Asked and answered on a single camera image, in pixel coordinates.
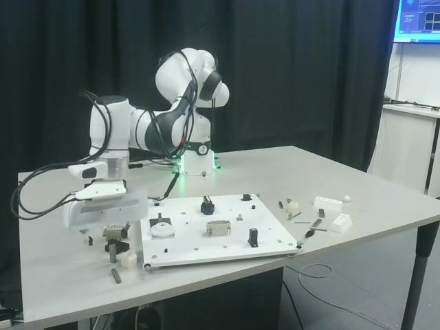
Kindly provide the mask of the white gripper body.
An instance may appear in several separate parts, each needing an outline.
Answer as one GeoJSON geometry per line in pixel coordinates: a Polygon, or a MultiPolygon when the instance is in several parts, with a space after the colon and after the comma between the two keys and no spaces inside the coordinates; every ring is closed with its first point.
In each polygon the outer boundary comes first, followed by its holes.
{"type": "Polygon", "coordinates": [[[73,201],[63,208],[63,223],[69,230],[90,230],[98,226],[139,221],[148,212],[146,191],[132,190],[113,199],[73,201]]]}

